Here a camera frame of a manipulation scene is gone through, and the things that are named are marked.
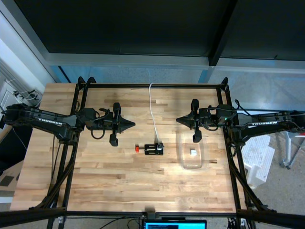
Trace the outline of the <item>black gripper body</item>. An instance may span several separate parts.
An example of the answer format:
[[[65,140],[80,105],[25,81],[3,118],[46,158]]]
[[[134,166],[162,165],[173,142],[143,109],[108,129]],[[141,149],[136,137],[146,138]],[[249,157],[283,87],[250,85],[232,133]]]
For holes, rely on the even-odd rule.
[[[193,112],[193,142],[199,143],[202,139],[200,127],[208,131],[216,131],[216,124],[212,120],[212,115],[207,108],[199,108],[199,100],[193,99],[191,102],[191,112]]]
[[[121,106],[119,103],[113,104],[113,112],[111,112],[109,109],[100,108],[101,112],[104,112],[103,116],[98,116],[92,121],[92,127],[91,127],[91,136],[96,139],[102,139],[105,135],[106,130],[112,131],[110,134],[110,144],[112,146],[118,145],[118,139],[117,139],[117,133],[119,132],[119,118],[121,116]],[[95,137],[93,132],[94,130],[102,130],[102,136]]]

